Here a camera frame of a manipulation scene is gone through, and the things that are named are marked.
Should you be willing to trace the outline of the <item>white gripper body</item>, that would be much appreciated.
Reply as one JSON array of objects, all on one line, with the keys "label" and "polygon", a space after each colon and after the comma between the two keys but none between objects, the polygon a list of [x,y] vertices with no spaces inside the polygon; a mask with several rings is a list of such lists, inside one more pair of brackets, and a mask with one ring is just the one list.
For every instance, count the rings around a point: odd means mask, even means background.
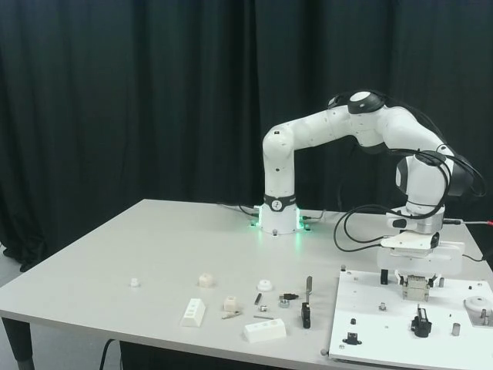
[{"label": "white gripper body", "polygon": [[432,249],[381,247],[377,266],[404,275],[455,275],[461,272],[462,254],[463,243],[440,243]]}]

